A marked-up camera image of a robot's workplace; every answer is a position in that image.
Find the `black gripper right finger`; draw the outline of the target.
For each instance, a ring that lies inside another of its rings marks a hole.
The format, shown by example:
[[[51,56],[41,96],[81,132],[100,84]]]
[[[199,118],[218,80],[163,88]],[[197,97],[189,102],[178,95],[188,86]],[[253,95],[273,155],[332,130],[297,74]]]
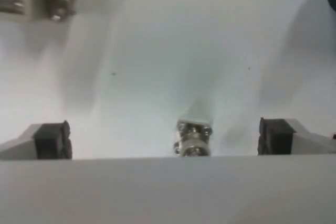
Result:
[[[258,155],[334,153],[334,138],[311,132],[296,119],[260,119]]]

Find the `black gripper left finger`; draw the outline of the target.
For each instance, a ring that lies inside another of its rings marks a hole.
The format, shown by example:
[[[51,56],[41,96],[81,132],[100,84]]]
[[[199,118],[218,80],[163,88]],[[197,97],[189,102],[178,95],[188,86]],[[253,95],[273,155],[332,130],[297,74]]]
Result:
[[[1,160],[72,159],[70,124],[30,125],[20,136],[1,144]]]

